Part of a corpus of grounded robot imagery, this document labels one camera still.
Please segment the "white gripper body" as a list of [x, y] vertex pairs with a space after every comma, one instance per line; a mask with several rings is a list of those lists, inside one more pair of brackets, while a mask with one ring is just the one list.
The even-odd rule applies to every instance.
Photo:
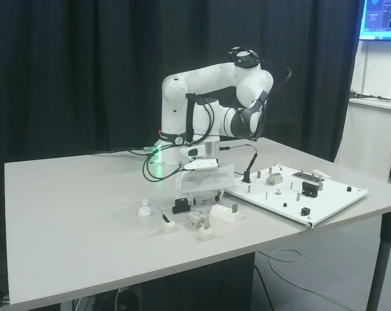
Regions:
[[234, 184], [233, 163], [223, 164], [213, 170], [181, 172], [176, 178], [176, 190], [181, 194], [226, 189]]

